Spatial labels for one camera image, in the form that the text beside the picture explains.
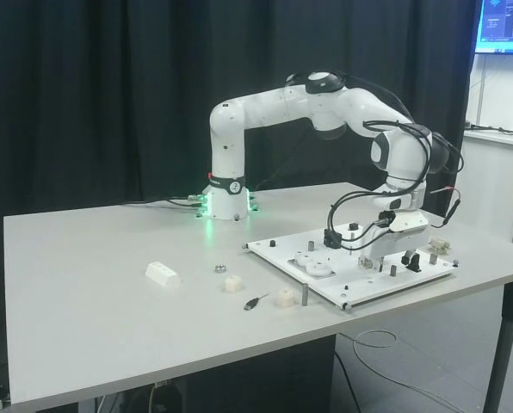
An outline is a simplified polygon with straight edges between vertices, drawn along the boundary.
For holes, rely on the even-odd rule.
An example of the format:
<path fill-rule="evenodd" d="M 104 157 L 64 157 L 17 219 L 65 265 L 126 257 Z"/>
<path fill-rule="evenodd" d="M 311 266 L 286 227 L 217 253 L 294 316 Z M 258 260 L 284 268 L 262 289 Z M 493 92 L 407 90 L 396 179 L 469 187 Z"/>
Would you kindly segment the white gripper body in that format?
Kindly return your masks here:
<path fill-rule="evenodd" d="M 411 232 L 390 232 L 387 228 L 374 226 L 363 238 L 362 245 L 370 243 L 382 234 L 384 234 L 383 237 L 375 240 L 359 252 L 360 258 L 378 260 L 382 256 L 416 250 L 426 245 L 430 237 L 428 227 Z"/>

